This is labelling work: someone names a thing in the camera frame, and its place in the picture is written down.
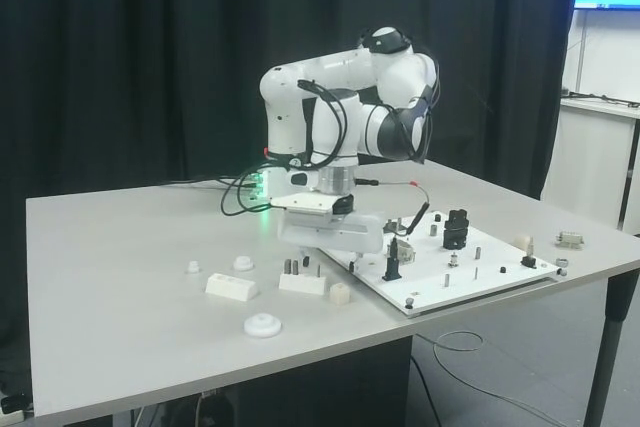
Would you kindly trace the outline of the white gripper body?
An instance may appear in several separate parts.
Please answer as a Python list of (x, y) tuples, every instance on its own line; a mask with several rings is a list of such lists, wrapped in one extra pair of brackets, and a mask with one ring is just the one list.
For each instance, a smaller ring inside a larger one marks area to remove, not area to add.
[(318, 217), (285, 212), (279, 222), (278, 238), (302, 248), (376, 253), (382, 248), (383, 225), (377, 214), (352, 212)]

